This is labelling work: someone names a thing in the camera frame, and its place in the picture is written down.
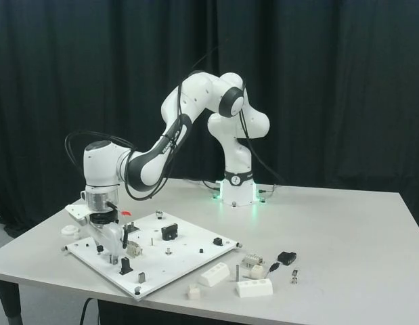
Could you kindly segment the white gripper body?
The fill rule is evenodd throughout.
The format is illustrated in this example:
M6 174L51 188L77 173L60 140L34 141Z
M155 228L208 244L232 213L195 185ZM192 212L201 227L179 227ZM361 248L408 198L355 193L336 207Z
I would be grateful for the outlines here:
M124 230L117 223L111 222L105 225L89 223L87 232L98 245L102 245L111 255L124 254L122 242Z

